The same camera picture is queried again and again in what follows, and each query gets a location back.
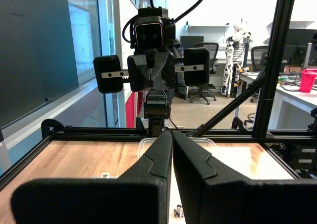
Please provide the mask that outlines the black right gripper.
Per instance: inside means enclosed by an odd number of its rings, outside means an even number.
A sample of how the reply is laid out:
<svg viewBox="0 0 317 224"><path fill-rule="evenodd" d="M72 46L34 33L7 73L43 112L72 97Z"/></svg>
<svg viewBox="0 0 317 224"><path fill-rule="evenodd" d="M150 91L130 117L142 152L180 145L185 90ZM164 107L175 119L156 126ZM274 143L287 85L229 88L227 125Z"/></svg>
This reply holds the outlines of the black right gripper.
<svg viewBox="0 0 317 224"><path fill-rule="evenodd" d="M128 68L121 69L117 55L99 56L93 65L100 93L118 93L123 84L130 84L133 92L171 90L176 87L176 73L184 74L187 86L206 85L210 75L210 53L206 48L184 51L175 58L171 52L129 56Z"/></svg>

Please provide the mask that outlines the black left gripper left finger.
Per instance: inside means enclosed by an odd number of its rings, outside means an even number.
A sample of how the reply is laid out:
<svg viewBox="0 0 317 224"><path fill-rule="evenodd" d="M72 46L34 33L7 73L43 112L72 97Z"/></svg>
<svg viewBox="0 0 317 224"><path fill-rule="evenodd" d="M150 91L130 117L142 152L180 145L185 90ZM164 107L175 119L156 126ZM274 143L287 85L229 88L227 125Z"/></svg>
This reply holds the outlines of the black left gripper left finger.
<svg viewBox="0 0 317 224"><path fill-rule="evenodd" d="M20 185L11 210L18 224L168 223L172 134L165 130L118 178L47 178Z"/></svg>

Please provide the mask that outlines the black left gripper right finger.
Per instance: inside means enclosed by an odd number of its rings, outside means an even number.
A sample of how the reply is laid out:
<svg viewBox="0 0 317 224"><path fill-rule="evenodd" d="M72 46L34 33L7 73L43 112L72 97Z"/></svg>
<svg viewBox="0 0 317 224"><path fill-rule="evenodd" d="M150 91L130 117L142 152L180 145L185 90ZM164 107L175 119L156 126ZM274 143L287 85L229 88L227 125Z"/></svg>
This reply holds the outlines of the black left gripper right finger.
<svg viewBox="0 0 317 224"><path fill-rule="evenodd" d="M314 179L252 180L185 134L173 134L173 165L188 224L313 224Z"/></svg>

